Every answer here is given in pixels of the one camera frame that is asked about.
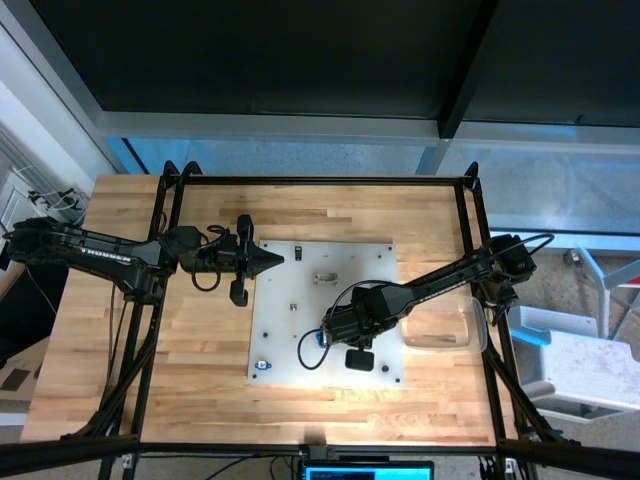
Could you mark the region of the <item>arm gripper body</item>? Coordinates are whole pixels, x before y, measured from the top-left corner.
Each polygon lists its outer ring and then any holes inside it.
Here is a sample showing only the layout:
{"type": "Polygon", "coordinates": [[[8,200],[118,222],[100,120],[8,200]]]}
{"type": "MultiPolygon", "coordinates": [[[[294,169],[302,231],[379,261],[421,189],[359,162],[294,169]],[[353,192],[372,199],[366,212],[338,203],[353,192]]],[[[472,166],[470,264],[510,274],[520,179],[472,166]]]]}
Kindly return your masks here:
{"type": "Polygon", "coordinates": [[[364,334],[346,341],[345,367],[350,370],[371,372],[374,368],[375,354],[372,351],[374,334],[364,334]]]}
{"type": "Polygon", "coordinates": [[[249,276],[251,260],[250,247],[253,245],[254,224],[248,214],[237,219],[236,232],[230,235],[229,245],[233,249],[233,272],[235,279],[230,284],[230,299],[237,307],[246,307],[248,291],[245,280],[249,276]]]}

